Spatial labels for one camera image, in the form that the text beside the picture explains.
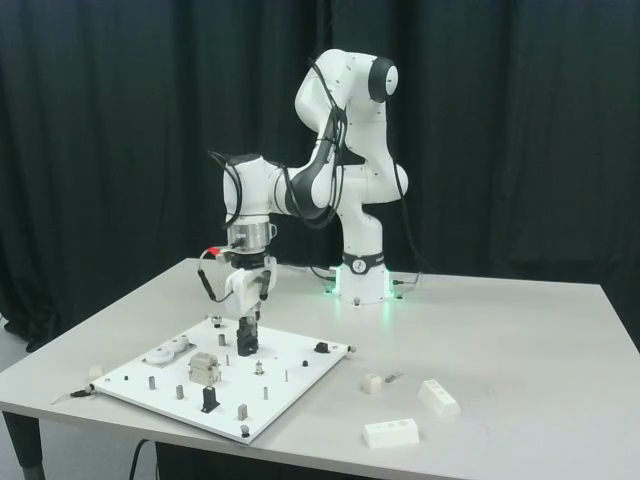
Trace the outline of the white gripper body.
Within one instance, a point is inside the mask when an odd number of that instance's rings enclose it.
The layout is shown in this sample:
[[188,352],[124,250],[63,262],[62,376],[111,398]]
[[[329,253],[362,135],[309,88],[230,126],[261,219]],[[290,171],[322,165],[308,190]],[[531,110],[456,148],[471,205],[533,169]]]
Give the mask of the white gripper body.
[[266,301],[277,281],[276,268],[237,269],[226,279],[224,307],[228,317],[244,317]]

